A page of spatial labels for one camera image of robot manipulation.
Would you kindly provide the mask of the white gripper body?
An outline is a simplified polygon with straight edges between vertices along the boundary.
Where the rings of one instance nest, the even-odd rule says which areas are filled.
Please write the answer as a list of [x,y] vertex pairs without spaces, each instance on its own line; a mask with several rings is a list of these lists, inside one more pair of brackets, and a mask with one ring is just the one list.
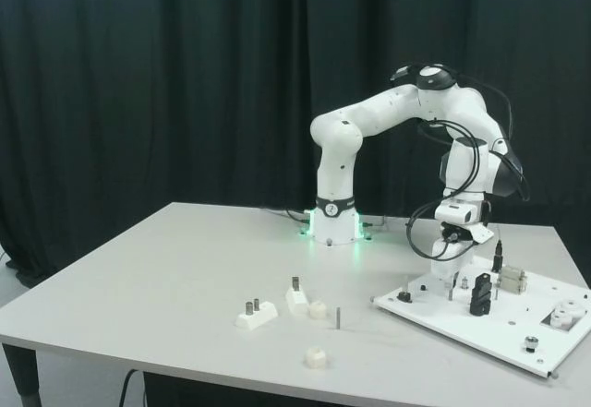
[[443,238],[435,241],[431,255],[430,272],[438,279],[451,280],[463,267],[470,264],[474,257],[471,241],[446,242]]

